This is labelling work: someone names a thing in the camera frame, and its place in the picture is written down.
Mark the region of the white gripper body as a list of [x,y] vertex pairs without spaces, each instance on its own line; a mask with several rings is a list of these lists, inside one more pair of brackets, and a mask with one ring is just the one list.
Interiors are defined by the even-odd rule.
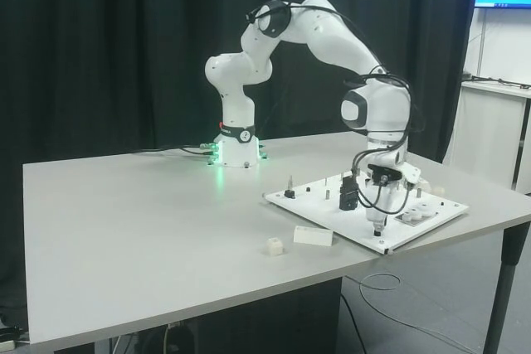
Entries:
[[367,220],[373,224],[385,224],[387,213],[392,211],[394,184],[389,183],[380,187],[372,180],[367,180],[363,194],[366,197],[364,201],[368,205],[365,211]]

